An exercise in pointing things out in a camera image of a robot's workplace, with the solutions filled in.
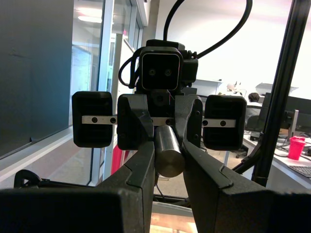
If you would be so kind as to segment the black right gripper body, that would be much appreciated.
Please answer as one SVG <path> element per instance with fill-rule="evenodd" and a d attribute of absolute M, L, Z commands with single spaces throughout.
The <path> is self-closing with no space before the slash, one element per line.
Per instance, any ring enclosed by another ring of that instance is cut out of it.
<path fill-rule="evenodd" d="M 166 125 L 171 127 L 175 134 L 175 96 L 162 91 L 153 91 L 145 95 L 154 132 L 157 127 Z M 210 95 L 202 103 L 201 143 L 212 150 L 239 149 L 244 134 L 244 98 Z M 72 116 L 73 140 L 81 148 L 105 148 L 112 143 L 113 134 L 117 134 L 117 112 L 113 112 L 113 100 L 109 92 L 75 93 L 72 96 Z"/>

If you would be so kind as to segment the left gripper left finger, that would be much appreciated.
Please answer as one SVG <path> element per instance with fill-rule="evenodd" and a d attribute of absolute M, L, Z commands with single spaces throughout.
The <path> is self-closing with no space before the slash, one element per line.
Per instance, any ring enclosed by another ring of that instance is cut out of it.
<path fill-rule="evenodd" d="M 153 142 L 95 187 L 53 182 L 28 170 L 0 192 L 3 233 L 147 233 L 155 184 Z"/>

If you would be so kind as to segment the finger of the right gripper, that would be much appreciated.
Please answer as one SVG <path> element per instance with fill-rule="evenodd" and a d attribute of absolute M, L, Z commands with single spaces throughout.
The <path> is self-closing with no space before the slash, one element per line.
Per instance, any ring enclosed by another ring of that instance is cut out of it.
<path fill-rule="evenodd" d="M 117 104 L 118 147 L 121 150 L 137 150 L 153 141 L 154 125 L 144 94 L 122 94 Z"/>
<path fill-rule="evenodd" d="M 174 131 L 180 146 L 187 140 L 200 148 L 202 119 L 203 103 L 199 96 L 175 96 Z"/>

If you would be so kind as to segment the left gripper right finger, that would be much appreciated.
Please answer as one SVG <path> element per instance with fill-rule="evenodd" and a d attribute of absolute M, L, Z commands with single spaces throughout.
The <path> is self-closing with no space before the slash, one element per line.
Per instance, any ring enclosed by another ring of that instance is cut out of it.
<path fill-rule="evenodd" d="M 307 233 L 311 192 L 277 192 L 184 142 L 184 181 L 200 233 Z"/>

